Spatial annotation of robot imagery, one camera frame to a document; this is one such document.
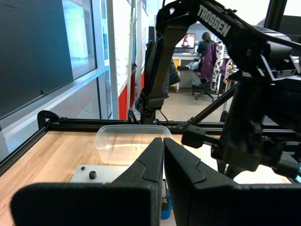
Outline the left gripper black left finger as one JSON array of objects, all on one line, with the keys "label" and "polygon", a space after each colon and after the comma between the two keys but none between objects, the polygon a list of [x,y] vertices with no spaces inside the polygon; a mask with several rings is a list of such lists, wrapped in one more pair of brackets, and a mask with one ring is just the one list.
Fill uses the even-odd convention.
[{"label": "left gripper black left finger", "polygon": [[164,145],[155,138],[113,182],[36,183],[10,202],[17,226],[158,226]]}]

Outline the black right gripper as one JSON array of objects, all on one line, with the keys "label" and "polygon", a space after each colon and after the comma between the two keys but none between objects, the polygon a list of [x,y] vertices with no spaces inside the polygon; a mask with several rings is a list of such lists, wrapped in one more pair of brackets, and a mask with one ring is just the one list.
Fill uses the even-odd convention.
[{"label": "black right gripper", "polygon": [[[301,140],[301,81],[295,77],[265,81],[240,75],[220,138],[189,125],[182,137],[184,145],[211,146],[221,173],[234,178],[242,171],[256,171],[260,165],[279,175],[296,178],[301,165],[291,157],[285,144]],[[263,119],[269,117],[279,126],[294,132],[293,138],[263,133]]]}]

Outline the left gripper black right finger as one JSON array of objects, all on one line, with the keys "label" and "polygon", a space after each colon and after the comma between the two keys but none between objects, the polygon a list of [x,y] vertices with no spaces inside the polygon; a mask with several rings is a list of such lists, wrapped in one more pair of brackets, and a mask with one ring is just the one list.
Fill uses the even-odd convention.
[{"label": "left gripper black right finger", "polygon": [[170,138],[165,176],[179,226],[298,226],[298,184],[240,185]]}]

